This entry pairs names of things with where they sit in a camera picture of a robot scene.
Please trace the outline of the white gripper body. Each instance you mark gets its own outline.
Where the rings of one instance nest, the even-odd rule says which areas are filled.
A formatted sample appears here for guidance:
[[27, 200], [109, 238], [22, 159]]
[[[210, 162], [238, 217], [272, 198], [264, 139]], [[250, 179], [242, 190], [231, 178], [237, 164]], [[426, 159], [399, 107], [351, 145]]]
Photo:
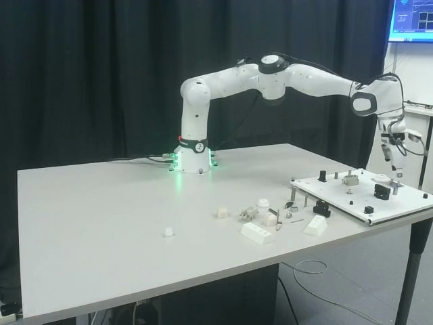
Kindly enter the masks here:
[[384, 142], [384, 158], [390, 163], [392, 171], [404, 171], [406, 167], [406, 156], [404, 156], [398, 146], [390, 142]]

